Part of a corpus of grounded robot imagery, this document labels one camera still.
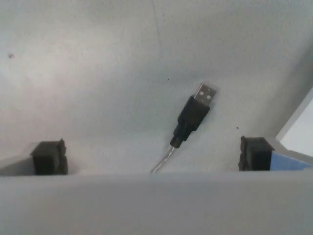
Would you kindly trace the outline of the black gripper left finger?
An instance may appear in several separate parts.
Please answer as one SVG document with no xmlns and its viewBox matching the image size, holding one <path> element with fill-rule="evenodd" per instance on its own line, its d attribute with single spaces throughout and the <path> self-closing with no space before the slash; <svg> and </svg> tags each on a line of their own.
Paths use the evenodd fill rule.
<svg viewBox="0 0 313 235">
<path fill-rule="evenodd" d="M 66 145 L 58 141 L 32 142 L 21 154 L 0 161 L 1 176 L 68 175 Z"/>
</svg>

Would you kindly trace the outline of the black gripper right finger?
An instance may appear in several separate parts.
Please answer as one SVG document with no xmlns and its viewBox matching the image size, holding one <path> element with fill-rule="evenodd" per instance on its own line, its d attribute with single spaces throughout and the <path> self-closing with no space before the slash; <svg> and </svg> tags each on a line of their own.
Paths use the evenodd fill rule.
<svg viewBox="0 0 313 235">
<path fill-rule="evenodd" d="M 275 138 L 241 137 L 240 171 L 294 171 L 312 169 L 313 158 L 286 149 Z"/>
</svg>

